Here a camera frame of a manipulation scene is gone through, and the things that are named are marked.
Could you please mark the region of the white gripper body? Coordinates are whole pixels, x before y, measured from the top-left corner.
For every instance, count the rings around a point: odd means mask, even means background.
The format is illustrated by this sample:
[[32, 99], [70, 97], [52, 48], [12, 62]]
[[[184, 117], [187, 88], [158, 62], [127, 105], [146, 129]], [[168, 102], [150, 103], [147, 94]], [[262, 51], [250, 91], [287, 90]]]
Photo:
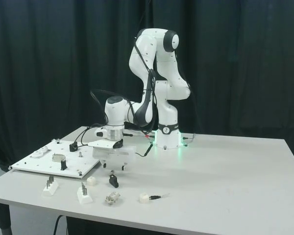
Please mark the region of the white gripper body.
[[93, 149], [93, 157], [101, 163], [106, 163], [105, 169], [122, 169], [122, 165], [127, 165], [135, 161], [136, 147], [124, 146], [118, 149], [97, 148]]

